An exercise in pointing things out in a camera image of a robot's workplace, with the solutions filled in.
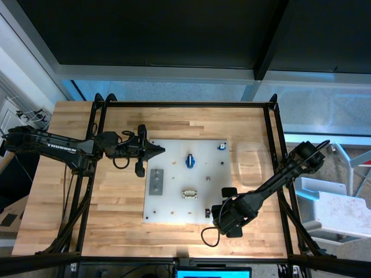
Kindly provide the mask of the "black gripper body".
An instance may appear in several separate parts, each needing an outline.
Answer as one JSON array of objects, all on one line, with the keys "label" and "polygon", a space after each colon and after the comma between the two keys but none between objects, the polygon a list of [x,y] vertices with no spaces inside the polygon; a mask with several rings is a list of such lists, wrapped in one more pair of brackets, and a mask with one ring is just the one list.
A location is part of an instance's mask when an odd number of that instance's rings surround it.
[{"label": "black gripper body", "polygon": [[145,125],[139,125],[137,128],[137,135],[133,131],[124,130],[122,135],[127,136],[125,141],[120,143],[120,158],[125,158],[127,164],[124,167],[127,168],[130,159],[136,158],[134,172],[138,177],[145,176],[145,169],[143,166],[145,152],[146,152],[146,141],[147,141],[147,129]]},{"label": "black gripper body", "polygon": [[257,217],[257,211],[250,204],[251,192],[237,193],[234,187],[221,189],[224,200],[212,206],[213,225],[221,235],[228,238],[243,236],[242,228]]}]

